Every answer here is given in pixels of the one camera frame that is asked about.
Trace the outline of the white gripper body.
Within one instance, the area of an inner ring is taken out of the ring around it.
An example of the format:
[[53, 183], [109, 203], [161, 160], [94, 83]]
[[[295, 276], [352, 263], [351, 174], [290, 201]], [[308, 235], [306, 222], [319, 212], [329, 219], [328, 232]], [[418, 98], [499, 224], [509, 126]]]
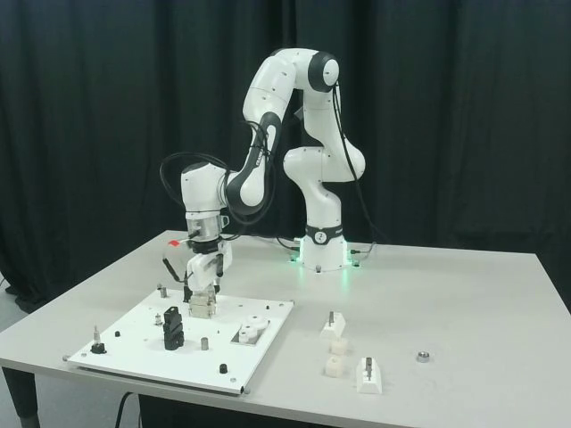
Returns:
[[231, 264], [230, 243], [220, 243], [214, 252], [194, 255], [186, 265], [188, 288], [192, 292], [203, 292], [216, 278], [221, 278]]

